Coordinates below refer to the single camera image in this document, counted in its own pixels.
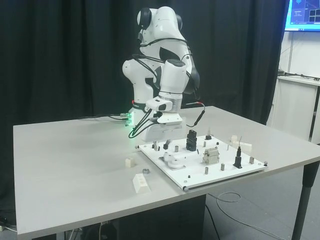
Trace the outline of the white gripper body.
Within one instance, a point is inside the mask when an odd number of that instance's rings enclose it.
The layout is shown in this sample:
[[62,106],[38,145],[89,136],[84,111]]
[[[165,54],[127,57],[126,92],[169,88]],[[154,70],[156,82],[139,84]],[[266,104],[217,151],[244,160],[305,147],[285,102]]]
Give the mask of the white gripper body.
[[176,140],[183,137],[182,124],[154,124],[142,133],[144,142]]

